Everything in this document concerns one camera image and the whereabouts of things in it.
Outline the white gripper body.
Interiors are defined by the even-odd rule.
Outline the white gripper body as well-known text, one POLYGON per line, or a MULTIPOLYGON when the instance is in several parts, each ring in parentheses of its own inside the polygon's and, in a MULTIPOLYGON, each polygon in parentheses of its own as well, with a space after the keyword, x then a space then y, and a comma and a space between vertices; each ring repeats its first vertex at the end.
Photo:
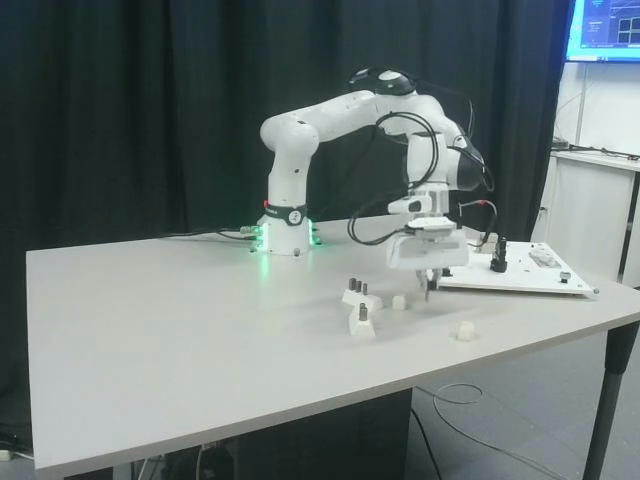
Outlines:
POLYGON ((469 247, 464 235, 452 233, 435 239, 396 235, 387 248, 387 265, 403 271, 437 270, 464 266, 469 247))

